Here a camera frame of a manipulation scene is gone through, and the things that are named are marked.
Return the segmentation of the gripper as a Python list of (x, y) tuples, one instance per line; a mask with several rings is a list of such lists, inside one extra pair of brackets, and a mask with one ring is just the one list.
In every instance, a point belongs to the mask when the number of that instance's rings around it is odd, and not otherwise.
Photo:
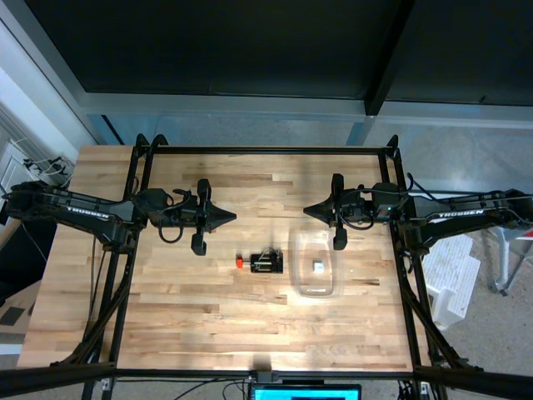
[(342, 251), (347, 245), (347, 230), (343, 226), (341, 214), (341, 198), (344, 192), (344, 177), (340, 173), (334, 173), (331, 181), (331, 194), (329, 197), (321, 202), (305, 207), (303, 212), (312, 218), (315, 218), (322, 223), (325, 223), (329, 228), (334, 226), (334, 216), (336, 231), (333, 238), (333, 247), (337, 251)]
[[(208, 204), (211, 200), (212, 188), (206, 178), (200, 179), (197, 184), (197, 196), (199, 204), (195, 215), (196, 232), (192, 235), (191, 248), (195, 255), (205, 255), (207, 253), (207, 244), (204, 241), (204, 232), (207, 225)], [(237, 219), (234, 212), (229, 212), (219, 208), (210, 202), (210, 214), (215, 217), (211, 221), (210, 232), (216, 231), (224, 224), (230, 223)]]

